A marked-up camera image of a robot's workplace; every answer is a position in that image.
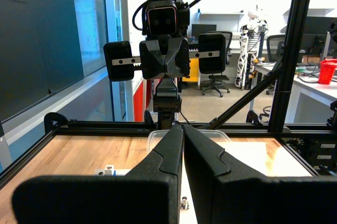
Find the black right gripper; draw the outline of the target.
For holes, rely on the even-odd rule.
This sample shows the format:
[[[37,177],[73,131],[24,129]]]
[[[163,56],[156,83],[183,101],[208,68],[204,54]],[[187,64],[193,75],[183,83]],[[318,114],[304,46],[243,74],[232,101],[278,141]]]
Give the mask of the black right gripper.
[[[222,33],[199,36],[192,50],[186,38],[167,38],[140,42],[140,55],[133,56],[128,41],[109,42],[103,47],[110,81],[128,81],[135,71],[146,80],[185,77],[190,59],[199,60],[202,74],[222,73],[226,67],[226,41]]]

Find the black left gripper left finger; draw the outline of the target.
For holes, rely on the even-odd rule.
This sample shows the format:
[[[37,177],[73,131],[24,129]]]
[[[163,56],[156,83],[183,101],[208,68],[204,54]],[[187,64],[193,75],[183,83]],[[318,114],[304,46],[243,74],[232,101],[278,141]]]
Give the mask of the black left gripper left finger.
[[[39,176],[12,195],[18,223],[178,223],[184,131],[172,126],[124,176]]]

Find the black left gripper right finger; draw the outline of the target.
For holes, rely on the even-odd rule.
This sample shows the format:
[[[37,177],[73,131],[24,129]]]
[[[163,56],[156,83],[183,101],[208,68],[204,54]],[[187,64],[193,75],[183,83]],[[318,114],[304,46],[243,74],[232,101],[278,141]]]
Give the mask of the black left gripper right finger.
[[[184,131],[198,223],[336,223],[336,177],[268,177],[196,128]]]

